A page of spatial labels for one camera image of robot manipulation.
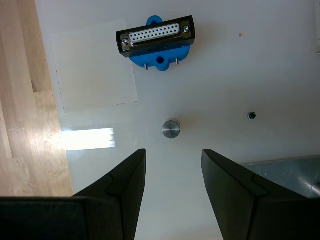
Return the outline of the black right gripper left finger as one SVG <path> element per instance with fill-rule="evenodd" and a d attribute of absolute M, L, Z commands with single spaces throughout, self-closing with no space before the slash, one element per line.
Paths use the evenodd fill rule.
<path fill-rule="evenodd" d="M 71 197 L 2 197 L 3 240 L 133 240 L 146 182 L 146 150 Z"/>

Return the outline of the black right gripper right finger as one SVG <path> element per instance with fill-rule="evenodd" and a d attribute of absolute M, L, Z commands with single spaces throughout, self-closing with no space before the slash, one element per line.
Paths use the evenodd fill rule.
<path fill-rule="evenodd" d="M 205 188 L 225 240 L 318 240 L 320 200 L 203 149 Z"/>

